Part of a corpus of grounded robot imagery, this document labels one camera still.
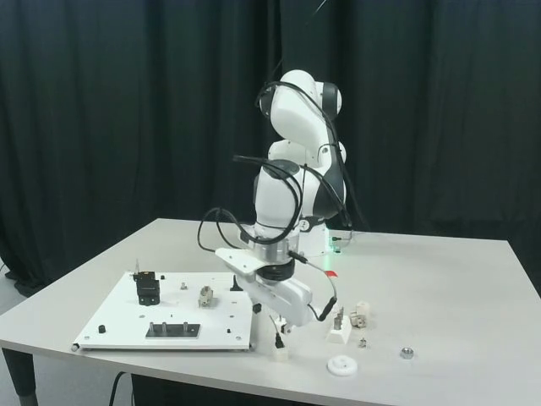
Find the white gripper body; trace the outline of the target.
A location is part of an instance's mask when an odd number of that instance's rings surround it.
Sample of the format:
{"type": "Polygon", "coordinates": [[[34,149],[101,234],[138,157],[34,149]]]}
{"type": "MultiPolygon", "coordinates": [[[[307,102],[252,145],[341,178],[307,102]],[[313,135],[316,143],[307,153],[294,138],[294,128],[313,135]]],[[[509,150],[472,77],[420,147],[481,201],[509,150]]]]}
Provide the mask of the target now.
{"type": "Polygon", "coordinates": [[[284,317],[289,325],[305,326],[314,320],[309,305],[312,290],[295,278],[276,283],[266,283],[260,278],[243,281],[243,290],[255,304],[262,304],[284,317]]]}

